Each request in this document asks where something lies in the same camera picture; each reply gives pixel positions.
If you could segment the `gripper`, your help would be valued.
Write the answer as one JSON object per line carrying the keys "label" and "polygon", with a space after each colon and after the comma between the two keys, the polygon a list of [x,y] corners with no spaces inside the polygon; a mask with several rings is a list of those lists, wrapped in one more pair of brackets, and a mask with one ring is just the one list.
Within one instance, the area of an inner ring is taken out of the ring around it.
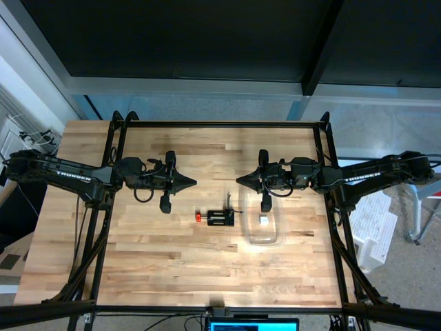
{"label": "gripper", "polygon": [[292,184],[287,178],[287,173],[283,169],[286,166],[284,159],[279,162],[269,162],[267,150],[259,150],[258,155],[259,170],[237,178],[236,182],[255,192],[259,192],[259,172],[262,188],[262,201],[260,203],[261,212],[270,212],[272,209],[272,197],[285,198],[292,194]]}
{"label": "gripper", "polygon": [[[165,163],[163,164],[159,173],[154,176],[154,180],[152,182],[154,192],[161,191],[163,193],[159,201],[159,208],[162,213],[170,213],[172,209],[170,195],[172,193],[175,166],[175,151],[166,152]],[[175,185],[175,193],[197,185],[196,180],[182,175],[178,170],[175,170],[175,180],[179,181]]]}

